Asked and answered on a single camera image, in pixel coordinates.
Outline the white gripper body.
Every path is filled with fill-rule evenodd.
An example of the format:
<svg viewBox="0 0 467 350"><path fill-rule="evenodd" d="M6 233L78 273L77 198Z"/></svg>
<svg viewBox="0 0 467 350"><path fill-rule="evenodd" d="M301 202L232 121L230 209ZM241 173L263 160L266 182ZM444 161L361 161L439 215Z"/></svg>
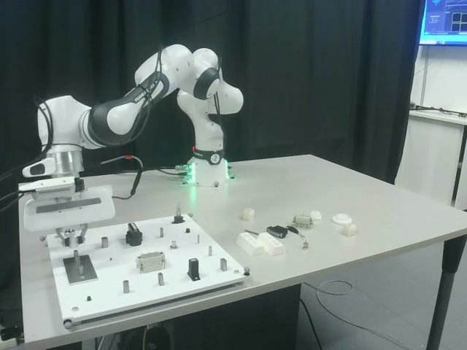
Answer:
<svg viewBox="0 0 467 350"><path fill-rule="evenodd" d="M30 199L23 209L23 226L30 232L74 228L115 216L110 185L89 187L68 199Z"/></svg>

